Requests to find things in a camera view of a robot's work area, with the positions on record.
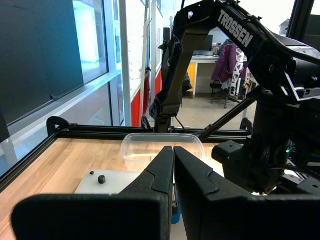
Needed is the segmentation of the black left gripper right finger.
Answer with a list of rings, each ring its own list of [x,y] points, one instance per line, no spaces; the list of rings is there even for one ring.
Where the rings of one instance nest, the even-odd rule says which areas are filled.
[[[175,185],[189,240],[317,240],[320,199],[255,196],[176,146]]]

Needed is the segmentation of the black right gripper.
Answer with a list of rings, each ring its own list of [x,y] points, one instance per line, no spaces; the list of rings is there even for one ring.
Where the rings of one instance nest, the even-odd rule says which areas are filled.
[[[255,149],[229,140],[213,148],[212,158],[222,164],[226,179],[250,193],[318,195],[320,177],[288,163],[290,151],[289,145]]]

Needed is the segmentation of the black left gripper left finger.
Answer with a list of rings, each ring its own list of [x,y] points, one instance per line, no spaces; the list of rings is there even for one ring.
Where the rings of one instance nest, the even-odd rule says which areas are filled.
[[[168,240],[174,152],[164,147],[119,194],[38,194],[11,213],[18,240]]]

